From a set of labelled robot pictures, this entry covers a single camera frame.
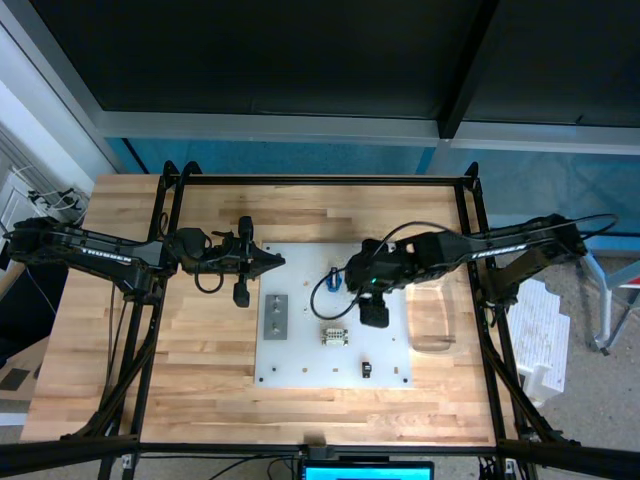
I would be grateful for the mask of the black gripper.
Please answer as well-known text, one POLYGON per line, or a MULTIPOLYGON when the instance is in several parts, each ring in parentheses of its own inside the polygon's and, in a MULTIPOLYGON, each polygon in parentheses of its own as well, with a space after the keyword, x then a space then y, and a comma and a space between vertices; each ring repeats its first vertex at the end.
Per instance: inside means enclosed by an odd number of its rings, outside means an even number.
POLYGON ((253 241, 254 226, 249 216, 242 216, 238 221, 238 235, 232 232, 224 235, 222 244, 214 255, 214 273, 218 275, 218 285, 210 291, 215 294, 224 285, 226 275, 234 274, 237 281, 233 286, 233 301, 237 307, 250 305, 250 293, 247 282, 264 273, 286 264, 280 253, 262 250, 253 241))
POLYGON ((415 265, 404 247, 390 251, 381 241, 364 240, 345 267, 346 287, 357 296, 360 323, 387 328, 389 309, 383 295, 404 288, 414 275, 415 265))

